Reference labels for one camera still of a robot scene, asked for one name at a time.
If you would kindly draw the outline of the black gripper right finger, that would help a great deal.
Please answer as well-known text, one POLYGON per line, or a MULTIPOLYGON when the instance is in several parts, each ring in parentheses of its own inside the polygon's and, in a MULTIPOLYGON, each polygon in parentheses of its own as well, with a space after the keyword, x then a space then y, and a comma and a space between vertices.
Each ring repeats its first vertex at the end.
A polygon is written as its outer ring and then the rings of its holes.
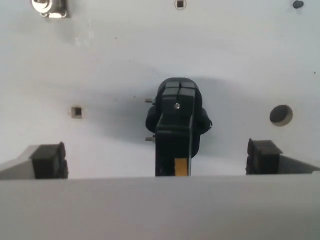
POLYGON ((247 175, 290 175, 318 173, 318 166, 283 155, 271 140, 248 140, 247 175))

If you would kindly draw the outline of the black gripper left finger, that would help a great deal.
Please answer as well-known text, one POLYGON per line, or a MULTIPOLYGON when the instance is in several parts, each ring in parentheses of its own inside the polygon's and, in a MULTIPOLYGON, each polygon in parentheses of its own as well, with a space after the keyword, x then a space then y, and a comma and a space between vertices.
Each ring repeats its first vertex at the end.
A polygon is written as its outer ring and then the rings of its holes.
POLYGON ((2 180, 67 179, 65 144, 28 146, 18 157, 0 164, 2 180))

